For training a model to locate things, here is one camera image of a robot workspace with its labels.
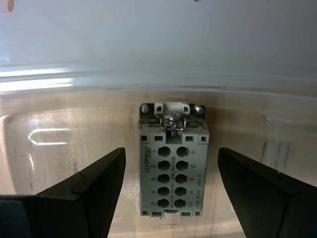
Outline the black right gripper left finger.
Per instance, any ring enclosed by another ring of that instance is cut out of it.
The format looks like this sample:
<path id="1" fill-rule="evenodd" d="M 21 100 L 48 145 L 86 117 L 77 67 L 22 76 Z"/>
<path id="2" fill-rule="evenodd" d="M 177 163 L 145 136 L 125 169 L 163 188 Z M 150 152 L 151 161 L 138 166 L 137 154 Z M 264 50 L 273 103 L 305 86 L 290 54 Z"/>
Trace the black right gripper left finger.
<path id="1" fill-rule="evenodd" d="M 0 197 L 2 238 L 106 238 L 126 166 L 117 148 L 35 195 Z"/>

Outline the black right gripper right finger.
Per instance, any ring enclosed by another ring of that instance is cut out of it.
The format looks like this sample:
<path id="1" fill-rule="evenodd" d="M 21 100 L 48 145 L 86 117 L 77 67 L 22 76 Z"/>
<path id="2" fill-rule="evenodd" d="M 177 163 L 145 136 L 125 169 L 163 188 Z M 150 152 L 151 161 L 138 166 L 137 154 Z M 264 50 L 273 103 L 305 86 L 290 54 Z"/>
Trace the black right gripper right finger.
<path id="1" fill-rule="evenodd" d="M 315 238 L 317 188 L 229 148 L 220 148 L 222 182 L 248 238 Z"/>

